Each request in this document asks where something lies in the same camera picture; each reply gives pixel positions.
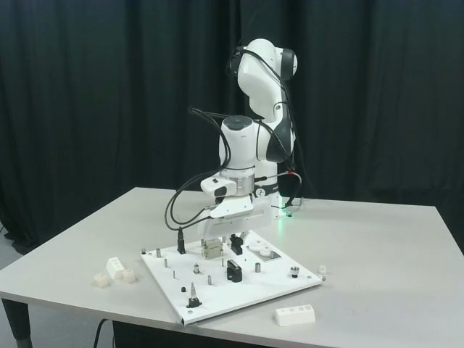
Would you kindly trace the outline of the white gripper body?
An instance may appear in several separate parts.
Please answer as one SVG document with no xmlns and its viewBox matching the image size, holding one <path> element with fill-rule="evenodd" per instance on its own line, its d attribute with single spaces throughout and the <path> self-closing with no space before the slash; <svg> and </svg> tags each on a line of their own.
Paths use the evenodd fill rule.
<svg viewBox="0 0 464 348">
<path fill-rule="evenodd" d="M 210 218 L 198 227 L 200 239 L 218 239 L 232 234 L 243 233 L 265 227 L 272 222 L 272 208 L 269 204 L 256 204 L 253 210 L 229 217 Z"/>
</svg>

